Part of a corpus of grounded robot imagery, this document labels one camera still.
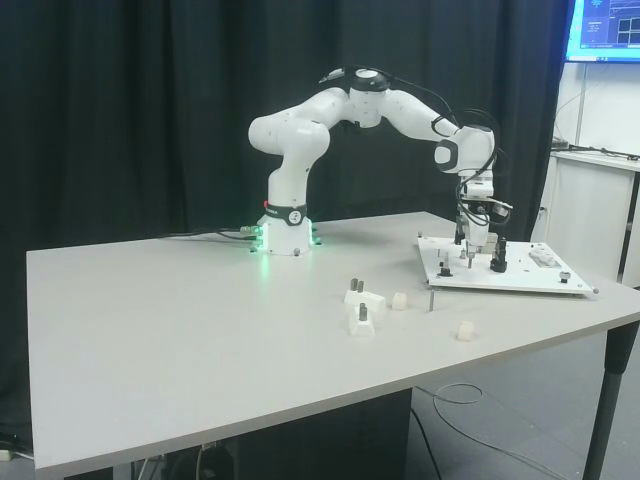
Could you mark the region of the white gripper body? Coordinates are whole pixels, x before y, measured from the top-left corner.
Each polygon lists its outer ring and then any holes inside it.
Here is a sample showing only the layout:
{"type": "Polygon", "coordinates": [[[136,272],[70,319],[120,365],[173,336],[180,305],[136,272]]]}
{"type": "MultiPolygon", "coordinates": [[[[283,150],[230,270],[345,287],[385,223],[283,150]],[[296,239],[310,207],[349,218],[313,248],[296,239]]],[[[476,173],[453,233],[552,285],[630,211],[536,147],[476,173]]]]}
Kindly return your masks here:
{"type": "Polygon", "coordinates": [[[480,219],[463,216],[463,232],[470,247],[483,247],[487,243],[489,226],[485,217],[480,219]]]}

